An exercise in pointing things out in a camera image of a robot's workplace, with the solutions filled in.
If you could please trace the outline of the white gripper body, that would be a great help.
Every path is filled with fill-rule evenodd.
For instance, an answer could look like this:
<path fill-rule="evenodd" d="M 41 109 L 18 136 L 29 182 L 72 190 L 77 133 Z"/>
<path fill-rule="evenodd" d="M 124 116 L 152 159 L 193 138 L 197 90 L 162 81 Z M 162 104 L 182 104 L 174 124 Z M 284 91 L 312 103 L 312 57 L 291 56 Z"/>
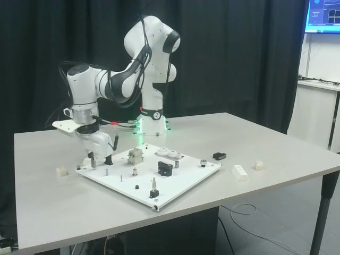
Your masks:
<path fill-rule="evenodd" d="M 87 153 L 92 152 L 96 157 L 106 158 L 112 154 L 111 137 L 103 132 L 96 131 L 92 134 L 76 133 L 80 138 Z"/>

